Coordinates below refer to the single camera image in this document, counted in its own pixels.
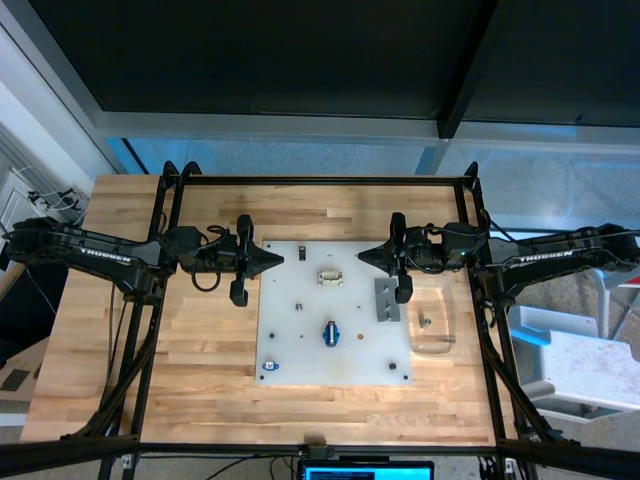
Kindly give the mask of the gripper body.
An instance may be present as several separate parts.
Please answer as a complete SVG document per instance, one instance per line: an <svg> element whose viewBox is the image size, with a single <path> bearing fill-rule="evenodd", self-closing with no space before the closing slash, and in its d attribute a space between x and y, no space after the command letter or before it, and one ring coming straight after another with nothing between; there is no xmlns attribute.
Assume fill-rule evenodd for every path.
<svg viewBox="0 0 640 480"><path fill-rule="evenodd" d="M254 225L249 215L243 214L238 217L236 231L239 246L235 255L236 276L230 284L230 299L235 306L246 306L248 304L248 292L245 289L245 280L248 271L249 248L254 234Z"/></svg>
<svg viewBox="0 0 640 480"><path fill-rule="evenodd" d="M413 281L408 273L406 261L406 218L402 213L394 212L390 224L391 240L395 259L395 276L398 285L395 290L397 304L407 304L413 294Z"/></svg>

